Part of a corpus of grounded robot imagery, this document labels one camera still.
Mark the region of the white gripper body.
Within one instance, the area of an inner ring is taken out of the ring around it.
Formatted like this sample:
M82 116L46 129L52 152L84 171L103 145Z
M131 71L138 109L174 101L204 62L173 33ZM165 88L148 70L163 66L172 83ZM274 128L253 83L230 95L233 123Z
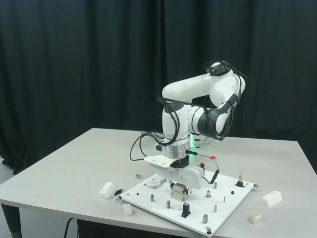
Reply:
M200 167L192 165L180 169L155 167L155 171L159 176L174 183L180 183L194 189L202 187L203 169Z

